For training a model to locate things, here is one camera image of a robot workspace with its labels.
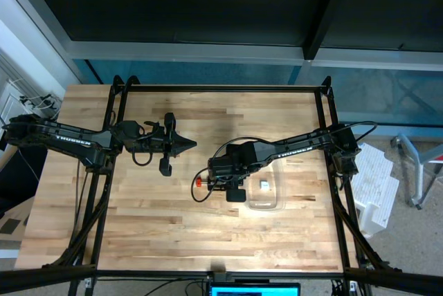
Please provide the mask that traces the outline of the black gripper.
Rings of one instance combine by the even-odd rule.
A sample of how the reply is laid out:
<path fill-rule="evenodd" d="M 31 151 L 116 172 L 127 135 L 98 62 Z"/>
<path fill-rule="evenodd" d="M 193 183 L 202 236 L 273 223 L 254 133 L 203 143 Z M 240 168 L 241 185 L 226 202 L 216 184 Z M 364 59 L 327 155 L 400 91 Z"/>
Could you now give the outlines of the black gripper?
<path fill-rule="evenodd" d="M 152 127 L 151 132 L 147 134 L 149 152 L 163 154 L 159 162 L 159 171 L 163 176 L 171 176 L 170 157 L 177 157 L 183 152 L 196 147 L 197 143 L 180 136 L 175 131 L 176 119 L 173 113 L 165 114 L 163 126 L 152 121 L 144 121 L 144 124 Z"/>
<path fill-rule="evenodd" d="M 246 190 L 243 180 L 234 179 L 226 184 L 226 201 L 229 203 L 244 203 L 246 201 Z"/>

